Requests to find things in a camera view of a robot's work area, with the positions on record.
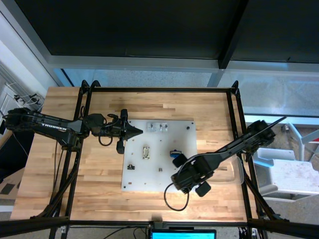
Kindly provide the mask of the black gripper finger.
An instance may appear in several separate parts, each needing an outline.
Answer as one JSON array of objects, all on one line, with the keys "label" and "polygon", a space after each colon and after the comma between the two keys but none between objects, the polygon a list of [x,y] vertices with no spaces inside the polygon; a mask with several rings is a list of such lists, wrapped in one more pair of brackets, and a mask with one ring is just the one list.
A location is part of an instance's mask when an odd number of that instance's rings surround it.
[{"label": "black gripper finger", "polygon": [[129,132],[143,132],[143,130],[136,128],[135,126],[132,126],[129,123],[126,123],[126,129]]},{"label": "black gripper finger", "polygon": [[143,134],[143,131],[139,131],[139,132],[137,132],[137,131],[128,132],[128,133],[126,134],[126,141],[128,141],[129,139],[131,139],[131,138],[133,138],[133,137],[135,137],[135,136],[138,136],[138,135],[140,135],[140,134]]}]

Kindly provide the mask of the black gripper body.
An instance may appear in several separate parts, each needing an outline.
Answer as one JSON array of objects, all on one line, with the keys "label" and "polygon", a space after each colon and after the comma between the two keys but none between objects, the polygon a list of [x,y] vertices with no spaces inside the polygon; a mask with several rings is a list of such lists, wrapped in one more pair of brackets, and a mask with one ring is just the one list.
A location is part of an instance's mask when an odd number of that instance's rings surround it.
[{"label": "black gripper body", "polygon": [[199,197],[205,196],[211,189],[206,182],[211,176],[211,168],[202,156],[187,161],[183,154],[176,157],[172,163],[179,170],[172,175],[172,182],[177,190],[188,194],[196,186],[195,192]]},{"label": "black gripper body", "polygon": [[107,129],[109,135],[119,138],[116,146],[116,151],[119,154],[124,154],[124,141],[127,139],[128,132],[128,110],[122,109],[120,117],[117,120],[114,120],[114,122],[112,122],[110,126],[107,127]]}]

